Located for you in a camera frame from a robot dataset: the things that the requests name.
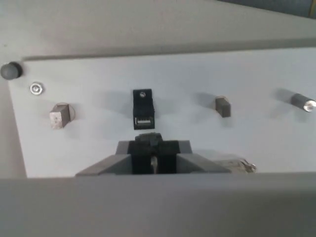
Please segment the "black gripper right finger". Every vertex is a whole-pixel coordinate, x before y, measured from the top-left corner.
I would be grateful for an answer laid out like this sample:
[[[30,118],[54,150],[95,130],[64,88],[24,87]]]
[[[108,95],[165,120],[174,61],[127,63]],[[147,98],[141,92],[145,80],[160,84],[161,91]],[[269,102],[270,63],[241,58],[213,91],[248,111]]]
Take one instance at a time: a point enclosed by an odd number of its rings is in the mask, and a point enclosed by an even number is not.
[[[189,141],[163,141],[157,149],[157,173],[230,173],[230,170],[193,153]]]

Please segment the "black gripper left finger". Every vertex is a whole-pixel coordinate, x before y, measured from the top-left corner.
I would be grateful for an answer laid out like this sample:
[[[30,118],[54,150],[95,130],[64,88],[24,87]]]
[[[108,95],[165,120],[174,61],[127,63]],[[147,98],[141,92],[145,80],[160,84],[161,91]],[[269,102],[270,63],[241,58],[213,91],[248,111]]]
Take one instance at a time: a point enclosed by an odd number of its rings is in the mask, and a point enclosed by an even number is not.
[[[151,174],[151,142],[120,141],[116,153],[79,171],[76,176]]]

